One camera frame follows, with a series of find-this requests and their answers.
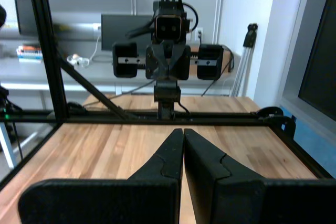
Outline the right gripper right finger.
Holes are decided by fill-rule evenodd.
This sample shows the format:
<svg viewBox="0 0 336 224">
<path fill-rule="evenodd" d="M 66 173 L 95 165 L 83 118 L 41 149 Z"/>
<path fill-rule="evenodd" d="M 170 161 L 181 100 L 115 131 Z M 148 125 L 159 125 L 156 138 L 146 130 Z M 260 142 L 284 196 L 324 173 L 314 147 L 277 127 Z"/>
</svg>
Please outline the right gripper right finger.
<svg viewBox="0 0 336 224">
<path fill-rule="evenodd" d="M 335 180 L 266 178 L 196 131 L 184 135 L 197 223 L 335 223 Z"/>
</svg>

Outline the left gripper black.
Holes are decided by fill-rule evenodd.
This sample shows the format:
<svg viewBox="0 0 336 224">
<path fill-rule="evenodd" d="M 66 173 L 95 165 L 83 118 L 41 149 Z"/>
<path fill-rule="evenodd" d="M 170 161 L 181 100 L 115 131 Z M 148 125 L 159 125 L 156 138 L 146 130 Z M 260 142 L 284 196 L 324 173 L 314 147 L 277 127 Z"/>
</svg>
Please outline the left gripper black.
<svg viewBox="0 0 336 224">
<path fill-rule="evenodd" d="M 151 44 L 143 57 L 138 56 L 137 44 L 113 45 L 113 71 L 118 78 L 137 76 L 139 65 L 152 80 L 187 80 L 190 66 L 196 66 L 199 79 L 219 79 L 223 64 L 223 46 L 202 44 L 197 49 L 183 44 Z"/>
</svg>

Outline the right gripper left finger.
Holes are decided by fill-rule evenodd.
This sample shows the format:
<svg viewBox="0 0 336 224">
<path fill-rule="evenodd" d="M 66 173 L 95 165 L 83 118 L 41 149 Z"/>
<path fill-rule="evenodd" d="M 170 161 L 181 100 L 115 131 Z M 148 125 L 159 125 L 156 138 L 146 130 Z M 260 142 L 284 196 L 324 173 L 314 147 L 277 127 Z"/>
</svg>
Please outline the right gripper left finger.
<svg viewBox="0 0 336 224">
<path fill-rule="evenodd" d="M 20 196 L 22 223 L 178 223 L 183 131 L 175 129 L 128 179 L 47 179 Z"/>
</svg>

